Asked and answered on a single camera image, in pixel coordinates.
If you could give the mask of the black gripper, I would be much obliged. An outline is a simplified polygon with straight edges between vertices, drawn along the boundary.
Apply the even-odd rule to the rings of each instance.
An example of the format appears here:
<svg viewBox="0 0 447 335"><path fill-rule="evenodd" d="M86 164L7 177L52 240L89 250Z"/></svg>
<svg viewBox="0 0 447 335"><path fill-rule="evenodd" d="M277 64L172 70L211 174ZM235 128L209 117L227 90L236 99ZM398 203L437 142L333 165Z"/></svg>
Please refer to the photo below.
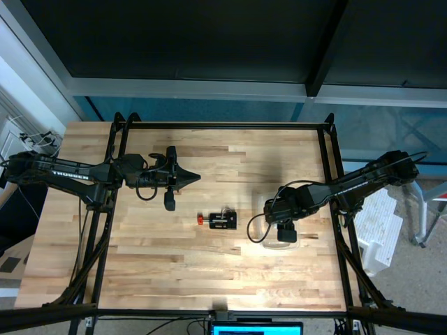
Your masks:
<svg viewBox="0 0 447 335"><path fill-rule="evenodd" d="M155 154L153 158L156 160L154 178L158 187L162 186L166 189L163 203L168 211L175 210L174 191L178 190L200 180L200 175L194 172L185 170L177 164L177 151L174 146L169 146L166 149L166 154Z"/></svg>
<svg viewBox="0 0 447 335"><path fill-rule="evenodd" d="M269 226L276 225L278 241L297 241L293 223L296 206L283 198L269 199L264 205L265 221Z"/></svg>

